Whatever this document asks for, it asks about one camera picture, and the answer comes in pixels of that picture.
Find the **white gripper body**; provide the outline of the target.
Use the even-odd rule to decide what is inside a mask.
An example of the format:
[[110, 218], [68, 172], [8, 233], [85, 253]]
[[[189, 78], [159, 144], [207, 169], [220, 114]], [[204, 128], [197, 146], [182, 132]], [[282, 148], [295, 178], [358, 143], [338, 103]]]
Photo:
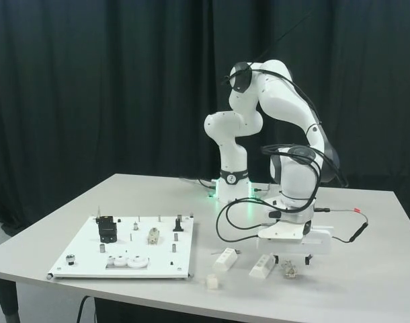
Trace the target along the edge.
[[314, 225], [301, 240], [258, 239], [257, 249], [264, 254], [320, 255], [331, 251], [334, 227]]

